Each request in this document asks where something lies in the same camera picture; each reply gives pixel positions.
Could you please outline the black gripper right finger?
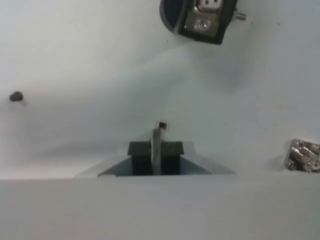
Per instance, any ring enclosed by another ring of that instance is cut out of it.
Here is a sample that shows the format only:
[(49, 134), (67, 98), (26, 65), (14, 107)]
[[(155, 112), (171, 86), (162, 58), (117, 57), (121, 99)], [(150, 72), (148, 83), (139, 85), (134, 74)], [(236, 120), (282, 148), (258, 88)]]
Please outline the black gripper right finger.
[(161, 175), (235, 175), (236, 172), (197, 153), (192, 141), (161, 143)]

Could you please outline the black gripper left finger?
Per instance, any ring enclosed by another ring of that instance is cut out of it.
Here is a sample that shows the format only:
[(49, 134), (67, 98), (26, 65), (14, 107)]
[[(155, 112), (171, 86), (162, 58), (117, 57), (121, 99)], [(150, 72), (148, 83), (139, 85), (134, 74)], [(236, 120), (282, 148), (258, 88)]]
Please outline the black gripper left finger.
[(147, 141), (132, 141), (117, 154), (78, 173), (76, 178), (151, 176), (151, 150)]

